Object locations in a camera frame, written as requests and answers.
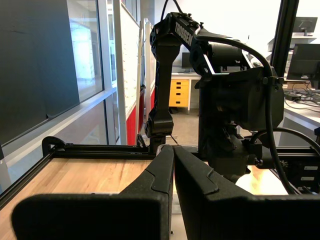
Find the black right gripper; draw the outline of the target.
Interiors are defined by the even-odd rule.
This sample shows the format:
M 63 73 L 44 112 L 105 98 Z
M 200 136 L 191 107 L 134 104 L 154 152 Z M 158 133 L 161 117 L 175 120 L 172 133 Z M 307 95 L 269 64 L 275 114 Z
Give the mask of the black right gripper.
M 248 174 L 262 163 L 263 145 L 237 133 L 236 127 L 210 127 L 202 132 L 202 157 L 224 177 Z

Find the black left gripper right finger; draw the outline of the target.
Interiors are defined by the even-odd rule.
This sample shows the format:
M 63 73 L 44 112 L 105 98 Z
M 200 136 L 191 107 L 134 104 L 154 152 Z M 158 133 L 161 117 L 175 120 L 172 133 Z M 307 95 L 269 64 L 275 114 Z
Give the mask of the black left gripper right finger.
M 253 195 L 183 147 L 174 178 L 189 240 L 317 240 L 317 195 Z

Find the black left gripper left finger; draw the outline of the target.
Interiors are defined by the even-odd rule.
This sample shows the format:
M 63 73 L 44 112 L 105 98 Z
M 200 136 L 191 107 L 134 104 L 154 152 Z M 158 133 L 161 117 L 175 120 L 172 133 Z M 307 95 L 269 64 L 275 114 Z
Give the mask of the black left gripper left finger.
M 168 240 L 174 151 L 162 147 L 118 194 L 38 194 L 19 202 L 11 224 L 19 240 Z

